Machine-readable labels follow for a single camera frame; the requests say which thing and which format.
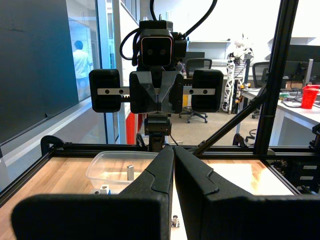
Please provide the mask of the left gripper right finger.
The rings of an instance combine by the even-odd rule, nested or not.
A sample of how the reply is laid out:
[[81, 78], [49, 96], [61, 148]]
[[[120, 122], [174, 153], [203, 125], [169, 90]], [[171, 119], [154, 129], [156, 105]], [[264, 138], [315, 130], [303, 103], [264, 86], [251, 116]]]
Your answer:
[[175, 155], [175, 186], [188, 239], [319, 239], [318, 196], [253, 195], [186, 149], [177, 147]]

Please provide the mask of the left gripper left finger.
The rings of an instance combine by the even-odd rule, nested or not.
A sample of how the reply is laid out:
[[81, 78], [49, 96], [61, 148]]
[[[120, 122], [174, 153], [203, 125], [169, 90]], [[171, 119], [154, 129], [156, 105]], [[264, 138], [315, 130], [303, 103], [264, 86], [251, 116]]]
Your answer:
[[11, 213], [18, 240], [168, 240], [174, 150], [165, 146], [118, 194], [40, 194]]

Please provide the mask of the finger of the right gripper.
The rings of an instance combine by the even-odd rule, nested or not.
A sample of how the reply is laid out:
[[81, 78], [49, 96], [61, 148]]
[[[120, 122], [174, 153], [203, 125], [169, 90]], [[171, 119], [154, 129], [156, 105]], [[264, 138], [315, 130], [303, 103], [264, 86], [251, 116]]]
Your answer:
[[178, 114], [182, 111], [184, 77], [179, 71], [163, 71], [158, 93], [158, 111]]
[[129, 75], [130, 111], [151, 114], [158, 111], [158, 97], [150, 71], [133, 71]]

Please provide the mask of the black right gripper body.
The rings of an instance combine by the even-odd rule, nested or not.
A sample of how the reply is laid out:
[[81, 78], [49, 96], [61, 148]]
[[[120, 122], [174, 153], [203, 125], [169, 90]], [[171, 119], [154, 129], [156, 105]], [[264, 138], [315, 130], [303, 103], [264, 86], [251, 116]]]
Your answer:
[[[179, 71], [155, 68], [151, 71], [135, 72], [151, 72], [152, 84], [158, 101], [162, 73]], [[219, 70], [197, 69], [193, 72], [192, 78], [183, 76], [183, 97], [191, 96], [191, 108], [194, 111], [215, 113], [221, 105], [223, 78], [224, 75]], [[122, 103], [129, 103], [131, 109], [130, 76], [129, 85], [121, 86], [120, 73], [117, 69], [95, 69], [89, 73], [89, 84], [92, 108], [95, 112], [115, 113], [121, 109]]]

